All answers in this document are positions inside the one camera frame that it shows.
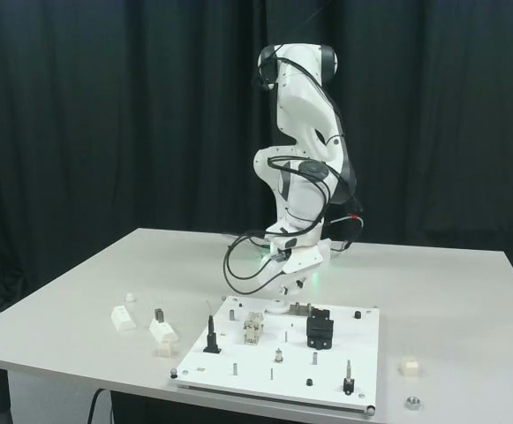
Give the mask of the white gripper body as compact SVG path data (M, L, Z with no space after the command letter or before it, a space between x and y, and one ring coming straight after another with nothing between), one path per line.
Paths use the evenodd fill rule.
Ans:
M290 252L267 254L262 258L262 264L264 269L259 274L259 285L265 288L298 288L297 280L306 280L313 270L311 262L303 262L298 256L292 260Z

